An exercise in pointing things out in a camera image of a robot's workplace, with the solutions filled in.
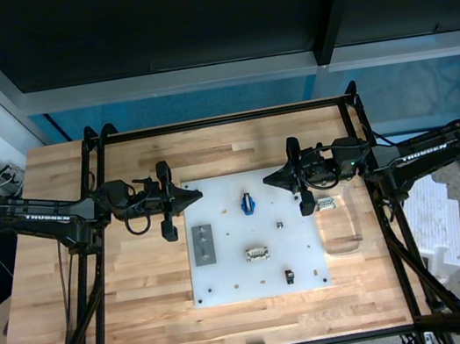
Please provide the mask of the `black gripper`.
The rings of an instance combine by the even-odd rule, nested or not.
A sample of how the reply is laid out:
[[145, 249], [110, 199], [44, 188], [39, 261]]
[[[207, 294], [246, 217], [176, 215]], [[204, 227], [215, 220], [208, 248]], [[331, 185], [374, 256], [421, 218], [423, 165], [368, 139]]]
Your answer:
[[173, 200], [178, 200], [179, 213], [203, 198], [200, 190], [183, 189], [173, 184], [171, 169], [166, 161], [159, 161], [155, 165], [157, 181], [147, 181], [147, 208], [151, 211], [159, 210], [162, 213], [162, 237], [166, 241], [178, 240], [178, 230], [173, 225]]
[[265, 176], [262, 180], [263, 184], [293, 193], [292, 179], [290, 179], [291, 164], [296, 189], [301, 198], [300, 212], [302, 216], [312, 215], [316, 203], [313, 193], [309, 189], [319, 191], [329, 189], [327, 181], [324, 178], [324, 168], [318, 165], [322, 161], [320, 152], [314, 147], [301, 150], [298, 139], [295, 137], [287, 138], [285, 145], [288, 162], [281, 168], [275, 169], [271, 174]]

